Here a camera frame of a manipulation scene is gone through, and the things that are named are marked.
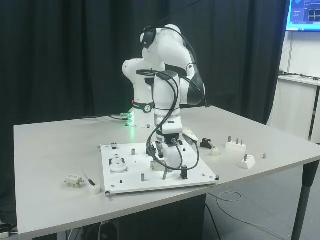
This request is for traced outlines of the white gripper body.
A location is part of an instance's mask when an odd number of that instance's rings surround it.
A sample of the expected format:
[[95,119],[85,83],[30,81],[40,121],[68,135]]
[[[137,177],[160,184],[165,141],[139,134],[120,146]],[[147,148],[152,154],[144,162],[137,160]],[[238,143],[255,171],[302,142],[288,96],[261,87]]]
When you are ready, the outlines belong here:
[[181,147],[175,144],[162,144],[163,158],[166,165],[171,168],[178,168],[181,165]]

